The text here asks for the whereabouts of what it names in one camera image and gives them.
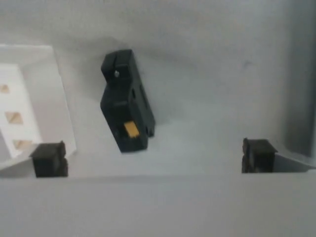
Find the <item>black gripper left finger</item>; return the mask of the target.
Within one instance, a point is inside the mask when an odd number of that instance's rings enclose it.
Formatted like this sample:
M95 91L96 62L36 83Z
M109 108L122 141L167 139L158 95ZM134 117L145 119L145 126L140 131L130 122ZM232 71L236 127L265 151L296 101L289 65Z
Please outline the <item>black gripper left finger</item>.
M1 177L68 177L66 146L40 143L28 147L16 158L0 164Z

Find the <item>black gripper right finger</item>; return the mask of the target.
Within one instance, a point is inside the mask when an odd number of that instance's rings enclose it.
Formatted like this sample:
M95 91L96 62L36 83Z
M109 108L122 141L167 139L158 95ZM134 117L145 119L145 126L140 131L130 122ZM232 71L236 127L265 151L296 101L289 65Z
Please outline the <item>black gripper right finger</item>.
M291 152L267 139L243 139L242 173L305 173L316 170L316 160Z

